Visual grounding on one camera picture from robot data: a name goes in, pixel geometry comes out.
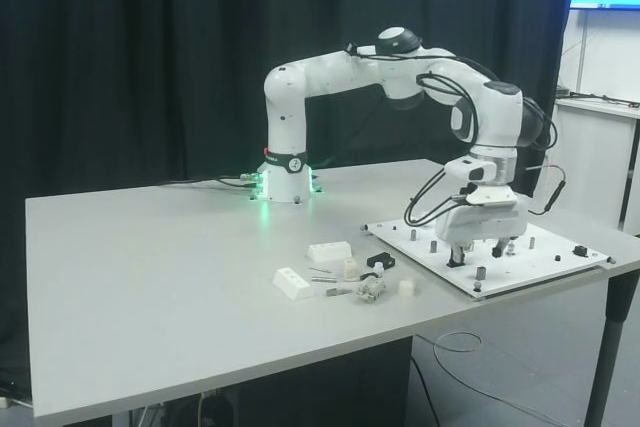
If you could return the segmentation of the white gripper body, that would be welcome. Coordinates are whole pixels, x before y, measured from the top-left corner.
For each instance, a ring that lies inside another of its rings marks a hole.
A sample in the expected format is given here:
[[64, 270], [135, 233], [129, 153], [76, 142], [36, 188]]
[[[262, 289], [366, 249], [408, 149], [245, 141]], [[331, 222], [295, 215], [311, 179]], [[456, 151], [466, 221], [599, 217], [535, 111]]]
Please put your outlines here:
[[446, 243], [518, 237], [526, 231], [526, 201], [489, 206], [449, 200], [452, 209], [436, 220], [435, 235]]

